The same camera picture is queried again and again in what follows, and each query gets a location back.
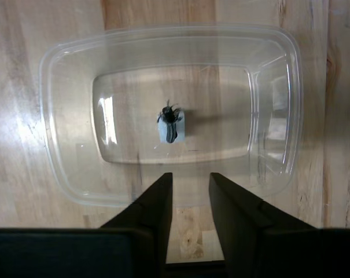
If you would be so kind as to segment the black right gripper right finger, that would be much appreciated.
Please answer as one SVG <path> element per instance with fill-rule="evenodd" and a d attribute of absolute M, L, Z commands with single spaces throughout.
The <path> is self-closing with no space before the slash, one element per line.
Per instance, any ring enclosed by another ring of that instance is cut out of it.
<path fill-rule="evenodd" d="M 211 173 L 213 221 L 229 277 L 299 277 L 298 262 L 316 228 L 265 202 L 219 173 Z"/>

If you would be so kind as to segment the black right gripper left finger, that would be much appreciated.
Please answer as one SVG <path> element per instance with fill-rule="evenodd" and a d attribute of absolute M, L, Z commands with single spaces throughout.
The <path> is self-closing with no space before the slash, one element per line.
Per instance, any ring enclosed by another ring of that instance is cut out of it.
<path fill-rule="evenodd" d="M 172 173 L 163 174 L 101 228 L 129 232 L 133 236 L 135 259 L 139 262 L 165 262 L 172 222 L 172 187 Z"/>

